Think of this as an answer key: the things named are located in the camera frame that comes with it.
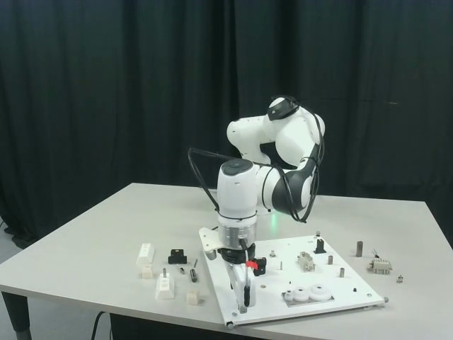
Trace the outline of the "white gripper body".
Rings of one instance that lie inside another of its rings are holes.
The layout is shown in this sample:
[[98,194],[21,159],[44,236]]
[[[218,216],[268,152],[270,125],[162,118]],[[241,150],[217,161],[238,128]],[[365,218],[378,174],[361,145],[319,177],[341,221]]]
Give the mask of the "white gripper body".
[[255,305],[255,276],[252,268],[243,264],[226,264],[226,272],[236,296],[238,306]]

